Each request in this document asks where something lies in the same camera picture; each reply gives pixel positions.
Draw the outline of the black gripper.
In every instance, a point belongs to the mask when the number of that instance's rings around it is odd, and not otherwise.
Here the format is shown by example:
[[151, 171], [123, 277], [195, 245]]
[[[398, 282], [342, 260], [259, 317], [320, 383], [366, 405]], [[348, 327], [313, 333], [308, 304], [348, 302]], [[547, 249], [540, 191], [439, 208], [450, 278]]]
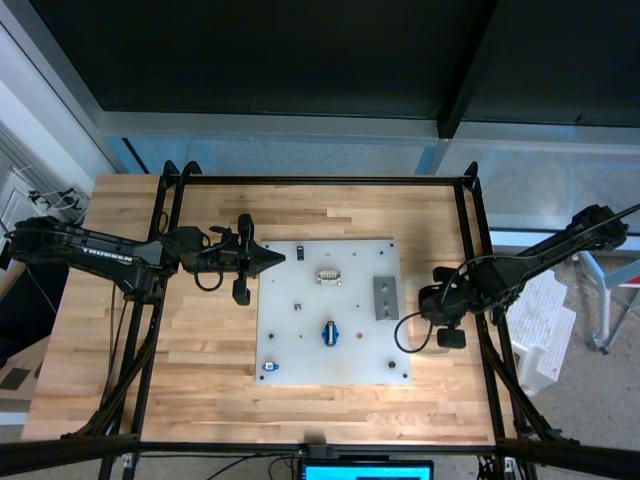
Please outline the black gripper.
[[240, 306], [250, 304], [250, 290], [247, 282], [251, 256], [251, 274], [260, 275], [267, 269], [286, 261], [285, 255], [270, 248], [263, 247], [253, 240], [253, 220], [250, 214], [242, 214], [238, 218], [239, 243], [236, 254], [237, 279], [233, 282], [232, 297]]
[[433, 272], [437, 283], [432, 323], [438, 327], [437, 344], [449, 349], [466, 347], [460, 323], [468, 310], [466, 281], [454, 268], [437, 267]]

